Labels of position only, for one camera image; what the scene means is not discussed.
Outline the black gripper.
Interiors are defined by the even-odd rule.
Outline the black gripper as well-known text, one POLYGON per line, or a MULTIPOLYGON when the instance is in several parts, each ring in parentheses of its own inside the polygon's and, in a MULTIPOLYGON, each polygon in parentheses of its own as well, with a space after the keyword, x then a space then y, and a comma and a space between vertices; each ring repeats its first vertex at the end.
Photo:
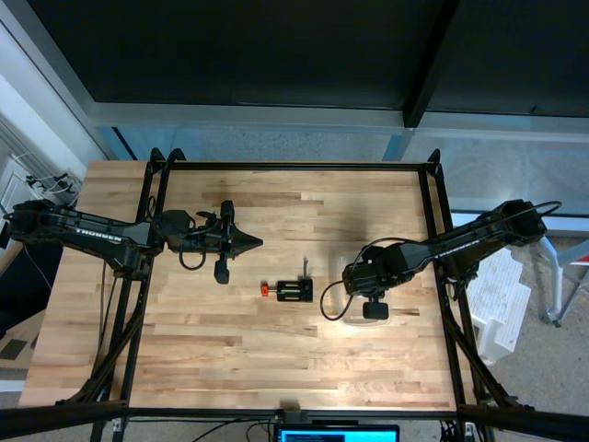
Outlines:
POLYGON ((196 250, 203 256, 204 260, 206 260, 207 254, 214 253, 218 255, 214 264, 214 279, 218 284, 228 284, 229 270, 227 261, 230 258, 233 229, 235 258, 247 251, 261 247, 263 241, 261 238, 244 233, 235 226, 235 208, 230 200, 221 203, 219 216, 205 211, 199 211, 196 215, 205 219, 204 224, 196 228, 196 250))
POLYGON ((382 299, 391 287, 391 277, 381 261, 357 261, 347 265, 342 272, 342 281, 347 295, 366 298, 364 319, 388 319, 388 304, 382 299))

